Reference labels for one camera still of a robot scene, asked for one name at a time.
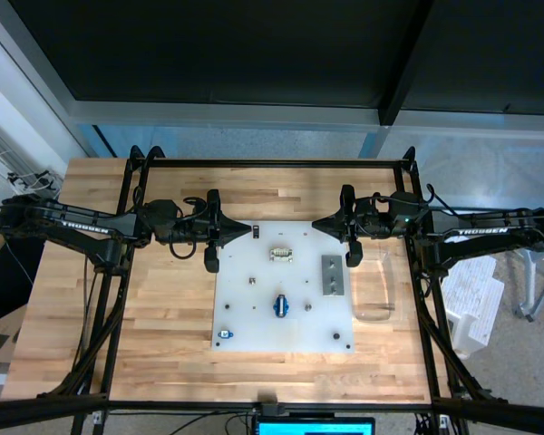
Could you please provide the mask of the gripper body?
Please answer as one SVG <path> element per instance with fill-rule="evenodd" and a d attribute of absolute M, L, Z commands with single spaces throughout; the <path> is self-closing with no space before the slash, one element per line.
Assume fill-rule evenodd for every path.
<path fill-rule="evenodd" d="M 392 222 L 386 213 L 380 212 L 377 203 L 386 199 L 375 192 L 370 197 L 356 198 L 352 185 L 343 185 L 340 193 L 340 208 L 345 212 L 346 242 L 348 251 L 345 263 L 349 268 L 357 267 L 363 260 L 361 237 L 385 239 L 392 234 Z"/>
<path fill-rule="evenodd" d="M 208 272 L 216 274 L 219 271 L 219 191 L 211 189 L 206 199 L 187 197 L 184 202 L 192 205 L 194 209 L 190 215 L 176 218 L 169 234 L 170 253 L 178 260 L 187 260 L 195 255 L 199 242 L 206 243 L 204 266 Z M 191 245 L 191 251 L 185 256 L 180 255 L 175 250 L 175 244 Z"/>

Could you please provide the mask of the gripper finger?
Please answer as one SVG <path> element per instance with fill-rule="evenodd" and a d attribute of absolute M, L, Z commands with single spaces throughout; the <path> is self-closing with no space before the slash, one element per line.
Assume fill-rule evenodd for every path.
<path fill-rule="evenodd" d="M 251 225 L 233 220 L 227 217 L 223 212 L 219 212 L 219 229 L 220 230 L 250 230 Z"/>
<path fill-rule="evenodd" d="M 312 228 L 338 240 L 340 243 L 346 242 L 346 227 L 330 227 L 313 224 Z"/>
<path fill-rule="evenodd" d="M 251 229 L 240 229 L 240 230 L 222 230 L 219 235 L 219 247 L 223 248 L 225 245 L 234 241 L 239 237 L 243 237 L 251 233 Z"/>
<path fill-rule="evenodd" d="M 329 217 L 323 217 L 312 222 L 313 226 L 342 226 L 345 224 L 345 212 L 339 208 Z"/>

